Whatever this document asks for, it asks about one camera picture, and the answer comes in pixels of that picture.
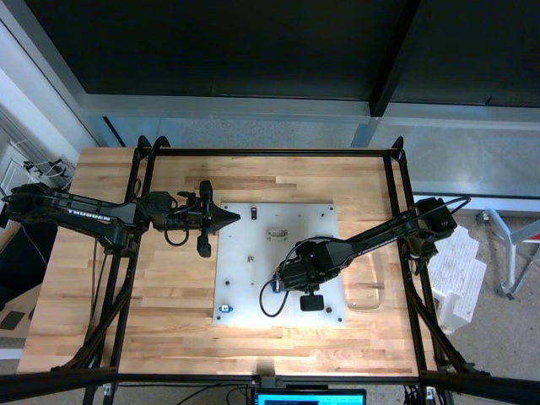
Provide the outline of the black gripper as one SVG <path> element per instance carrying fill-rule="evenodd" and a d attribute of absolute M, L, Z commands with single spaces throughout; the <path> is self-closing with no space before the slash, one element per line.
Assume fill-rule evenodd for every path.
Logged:
<path fill-rule="evenodd" d="M 183 246 L 189 240 L 190 230 L 199 230 L 197 253 L 200 257 L 211 257 L 212 248 L 208 239 L 211 219 L 212 231 L 218 232 L 238 222 L 240 215 L 213 204 L 213 188 L 208 180 L 200 183 L 198 197 L 194 192 L 178 192 L 178 195 L 186 198 L 186 204 L 175 208 L 170 214 L 170 229 L 183 230 L 185 237 L 181 242 L 171 241 L 170 244 L 174 247 Z"/>
<path fill-rule="evenodd" d="M 316 291 L 338 275 L 332 259 L 334 242 L 297 242 L 278 265 L 276 286 L 284 292 L 301 292 L 302 311 L 324 311 L 324 297 Z"/>

